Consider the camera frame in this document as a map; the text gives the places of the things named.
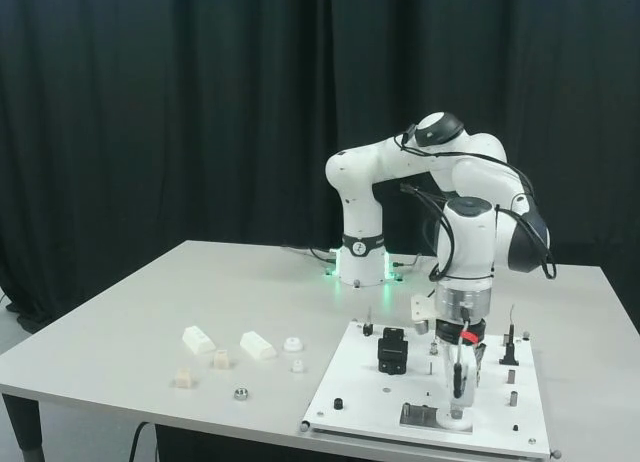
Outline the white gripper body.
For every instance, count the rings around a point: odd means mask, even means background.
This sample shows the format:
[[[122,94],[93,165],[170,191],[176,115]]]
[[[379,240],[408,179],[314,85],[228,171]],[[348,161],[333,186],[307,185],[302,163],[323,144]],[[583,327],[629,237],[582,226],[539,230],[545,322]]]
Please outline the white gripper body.
[[[446,348],[446,391],[450,404],[471,407],[476,391],[476,356],[472,346]]]

